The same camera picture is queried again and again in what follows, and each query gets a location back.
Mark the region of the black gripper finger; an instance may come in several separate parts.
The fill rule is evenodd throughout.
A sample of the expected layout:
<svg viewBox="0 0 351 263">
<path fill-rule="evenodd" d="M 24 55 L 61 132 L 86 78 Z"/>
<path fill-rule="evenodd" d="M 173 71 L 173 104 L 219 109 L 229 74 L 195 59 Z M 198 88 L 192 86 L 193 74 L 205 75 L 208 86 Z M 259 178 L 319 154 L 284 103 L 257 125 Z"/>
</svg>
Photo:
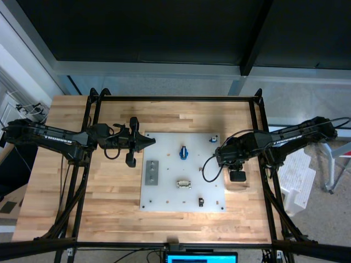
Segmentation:
<svg viewBox="0 0 351 263">
<path fill-rule="evenodd" d="M 149 136 L 144 136 L 141 133 L 137 132 L 137 141 L 138 142 L 155 142 L 154 138 L 150 138 Z"/>
<path fill-rule="evenodd" d="M 153 144 L 155 144 L 156 141 L 151 141 L 151 142 L 138 142 L 136 143 L 136 151 L 141 151 L 143 150 L 144 148 L 148 147 L 148 146 L 151 146 Z"/>
</svg>

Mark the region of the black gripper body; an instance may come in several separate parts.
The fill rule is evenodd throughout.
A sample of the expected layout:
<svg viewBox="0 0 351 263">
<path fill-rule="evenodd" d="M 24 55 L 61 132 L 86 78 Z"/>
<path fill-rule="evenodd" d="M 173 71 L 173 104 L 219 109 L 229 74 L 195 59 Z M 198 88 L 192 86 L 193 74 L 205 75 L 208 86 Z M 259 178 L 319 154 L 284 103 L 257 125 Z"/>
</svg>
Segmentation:
<svg viewBox="0 0 351 263">
<path fill-rule="evenodd" d="M 229 166 L 229 178 L 231 182 L 245 182 L 246 173 L 243 171 L 242 164 Z"/>
<path fill-rule="evenodd" d="M 137 132 L 139 132 L 139 121 L 137 117 L 132 117 L 129 121 L 129 128 L 125 125 L 114 124 L 115 127 L 119 127 L 120 131 L 117 134 L 110 135 L 105 139 L 104 155 L 107 159 L 114 160 L 119 157 L 121 150 L 127 149 L 129 152 L 126 154 L 126 164 L 130 168 L 135 168 L 136 159 L 134 153 L 136 151 Z M 117 155 L 110 157 L 107 154 L 107 150 L 117 149 Z"/>
</svg>

